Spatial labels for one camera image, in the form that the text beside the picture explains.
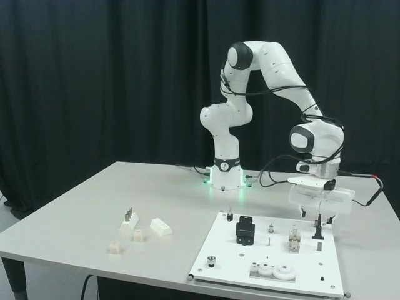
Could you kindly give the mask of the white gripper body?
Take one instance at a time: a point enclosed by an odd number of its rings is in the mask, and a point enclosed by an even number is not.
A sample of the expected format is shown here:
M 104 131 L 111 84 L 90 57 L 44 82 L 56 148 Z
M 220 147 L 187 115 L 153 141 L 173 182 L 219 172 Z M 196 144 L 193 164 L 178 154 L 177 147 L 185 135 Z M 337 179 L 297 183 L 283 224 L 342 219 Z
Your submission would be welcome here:
M 293 186 L 289 191 L 289 202 L 299 209 L 316 209 L 319 212 L 349 214 L 355 191 L 337 188 L 333 190 L 310 190 Z

